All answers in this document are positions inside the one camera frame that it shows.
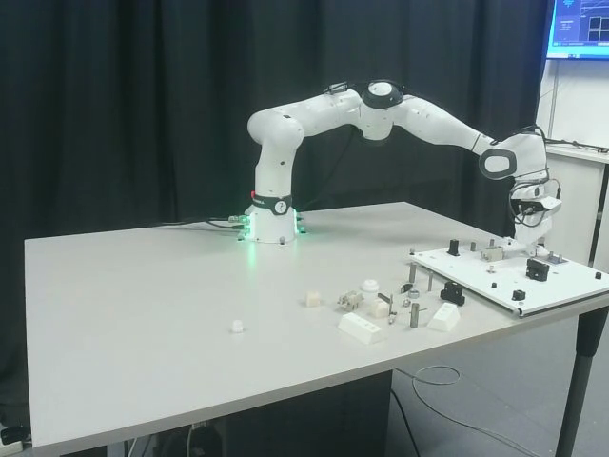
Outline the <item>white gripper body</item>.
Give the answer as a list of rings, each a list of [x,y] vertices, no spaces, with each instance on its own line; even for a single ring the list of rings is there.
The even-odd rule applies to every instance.
[[[551,216],[541,217],[539,214],[525,218],[524,222],[515,222],[515,240],[523,245],[535,245],[544,238],[553,227]]]

